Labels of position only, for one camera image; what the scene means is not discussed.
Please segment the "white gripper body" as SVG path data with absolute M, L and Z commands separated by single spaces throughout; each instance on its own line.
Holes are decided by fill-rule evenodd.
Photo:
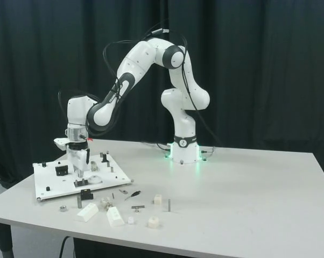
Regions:
M 74 169 L 87 171 L 88 170 L 88 150 L 81 149 L 81 150 L 73 150 L 67 148 L 66 150 L 68 161 L 73 165 Z

